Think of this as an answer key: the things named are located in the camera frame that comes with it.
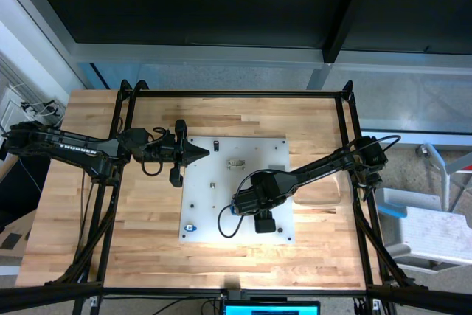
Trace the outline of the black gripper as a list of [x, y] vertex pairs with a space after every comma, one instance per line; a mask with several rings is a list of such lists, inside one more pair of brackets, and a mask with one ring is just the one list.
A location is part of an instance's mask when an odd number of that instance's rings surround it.
[[257, 200], [257, 208], [253, 212], [254, 229], [257, 234], [277, 231], [272, 210], [286, 202], [285, 194], [263, 196]]
[[166, 132], [160, 143], [160, 158], [163, 163], [172, 163], [169, 181], [174, 187], [182, 187], [183, 176], [181, 167], [189, 167], [194, 162], [207, 157], [210, 152], [193, 144], [193, 139], [187, 139], [187, 124], [184, 120], [176, 120], [174, 133]]

